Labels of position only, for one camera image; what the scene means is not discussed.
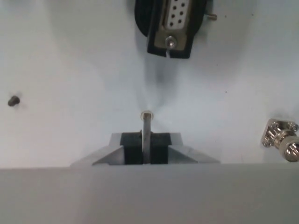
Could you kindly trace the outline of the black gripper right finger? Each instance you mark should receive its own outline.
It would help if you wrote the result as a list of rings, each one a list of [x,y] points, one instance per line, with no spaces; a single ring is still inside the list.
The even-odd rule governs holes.
[[[152,133],[151,164],[218,164],[220,161],[183,143],[180,133]]]

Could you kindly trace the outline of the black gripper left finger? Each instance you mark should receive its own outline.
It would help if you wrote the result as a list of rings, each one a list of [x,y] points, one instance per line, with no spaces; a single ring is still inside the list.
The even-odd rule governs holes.
[[[113,133],[109,144],[75,161],[72,167],[91,167],[98,165],[136,165],[142,164],[142,138],[140,132]]]

